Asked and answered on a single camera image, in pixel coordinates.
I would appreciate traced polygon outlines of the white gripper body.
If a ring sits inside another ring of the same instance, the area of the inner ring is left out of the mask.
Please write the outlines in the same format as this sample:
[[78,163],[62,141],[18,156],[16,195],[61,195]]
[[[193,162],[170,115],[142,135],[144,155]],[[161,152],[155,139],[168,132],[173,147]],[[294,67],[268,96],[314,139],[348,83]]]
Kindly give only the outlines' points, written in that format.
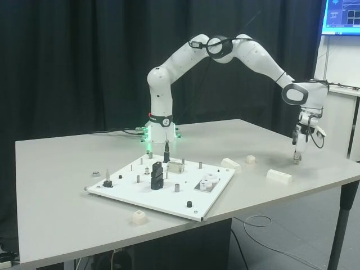
[[295,153],[302,154],[307,149],[307,135],[295,130],[292,133],[292,144],[295,146]]

